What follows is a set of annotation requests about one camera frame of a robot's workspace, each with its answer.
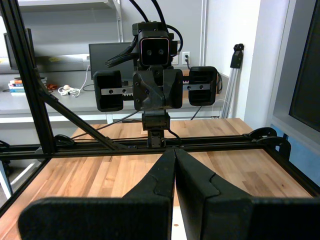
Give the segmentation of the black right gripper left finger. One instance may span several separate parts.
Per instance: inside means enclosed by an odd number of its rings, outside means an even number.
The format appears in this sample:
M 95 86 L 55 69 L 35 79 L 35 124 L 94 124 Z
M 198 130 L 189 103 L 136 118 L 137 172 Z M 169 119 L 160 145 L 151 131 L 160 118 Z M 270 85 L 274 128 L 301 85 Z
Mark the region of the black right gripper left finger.
M 121 198 L 47 197 L 18 218 L 23 240 L 169 240 L 175 191 L 174 150 L 167 150 Z

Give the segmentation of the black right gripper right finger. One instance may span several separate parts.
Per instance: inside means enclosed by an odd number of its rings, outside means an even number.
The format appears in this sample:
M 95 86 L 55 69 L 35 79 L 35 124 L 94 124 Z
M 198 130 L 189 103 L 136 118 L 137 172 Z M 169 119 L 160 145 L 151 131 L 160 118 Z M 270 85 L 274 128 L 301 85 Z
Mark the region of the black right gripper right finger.
M 255 197 L 184 150 L 176 189 L 189 240 L 317 240 L 319 198 Z

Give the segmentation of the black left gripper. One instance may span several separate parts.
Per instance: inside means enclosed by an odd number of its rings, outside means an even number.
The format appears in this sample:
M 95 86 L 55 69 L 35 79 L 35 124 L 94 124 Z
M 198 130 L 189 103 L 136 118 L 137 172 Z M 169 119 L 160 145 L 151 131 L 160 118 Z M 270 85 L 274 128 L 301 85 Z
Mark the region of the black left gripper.
M 183 93 L 188 92 L 190 105 L 211 106 L 216 99 L 218 71 L 213 66 L 194 66 L 188 82 L 180 69 L 151 66 L 135 71 L 132 85 L 123 86 L 120 71 L 97 71 L 93 76 L 97 108 L 101 112 L 117 112 L 129 98 L 137 111 L 179 109 Z

